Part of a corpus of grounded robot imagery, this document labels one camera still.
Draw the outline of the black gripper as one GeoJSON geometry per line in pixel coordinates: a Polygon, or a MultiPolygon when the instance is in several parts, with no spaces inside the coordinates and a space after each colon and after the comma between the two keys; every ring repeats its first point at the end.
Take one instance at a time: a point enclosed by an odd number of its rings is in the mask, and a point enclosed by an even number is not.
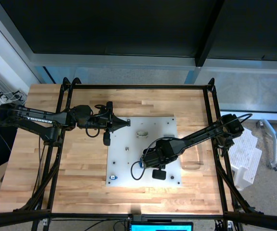
{"type": "Polygon", "coordinates": [[[166,179],[166,171],[153,169],[152,178],[156,180],[165,180],[166,179]]]}
{"type": "MultiPolygon", "coordinates": [[[[110,132],[112,131],[113,124],[113,102],[107,102],[106,105],[96,104],[94,107],[99,112],[92,116],[92,128],[98,131],[101,129],[105,131],[103,134],[103,143],[105,146],[109,146],[111,143],[110,132]]],[[[115,122],[118,123],[115,125],[115,130],[128,126],[128,121],[118,117],[115,118],[115,122]]]]}

